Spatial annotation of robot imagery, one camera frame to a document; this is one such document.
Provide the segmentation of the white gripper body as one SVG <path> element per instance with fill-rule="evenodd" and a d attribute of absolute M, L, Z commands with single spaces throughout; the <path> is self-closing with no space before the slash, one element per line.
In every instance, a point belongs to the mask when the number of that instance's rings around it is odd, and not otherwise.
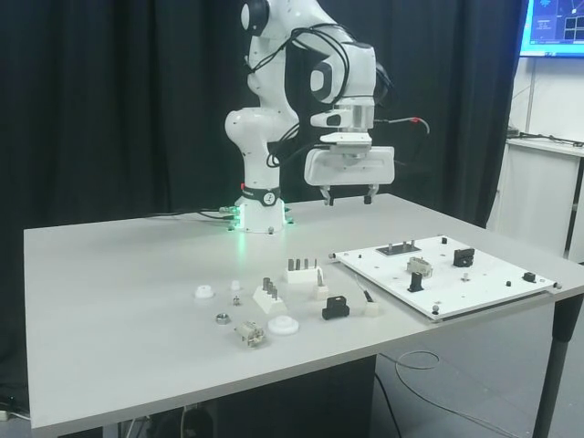
<path fill-rule="evenodd" d="M 393 147 L 372 147 L 364 154 L 314 149 L 307 155 L 304 178 L 311 186 L 391 184 L 394 153 Z"/>

